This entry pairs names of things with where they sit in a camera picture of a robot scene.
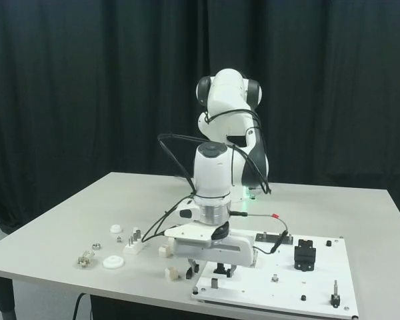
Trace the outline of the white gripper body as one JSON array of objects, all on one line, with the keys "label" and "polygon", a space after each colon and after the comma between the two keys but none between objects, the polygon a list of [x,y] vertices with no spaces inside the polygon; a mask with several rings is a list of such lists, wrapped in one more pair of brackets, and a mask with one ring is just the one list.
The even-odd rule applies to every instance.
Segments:
[{"label": "white gripper body", "polygon": [[253,238],[229,235],[224,239],[205,243],[194,243],[176,239],[174,255],[181,258],[251,267],[256,263],[257,253],[253,248]]}]

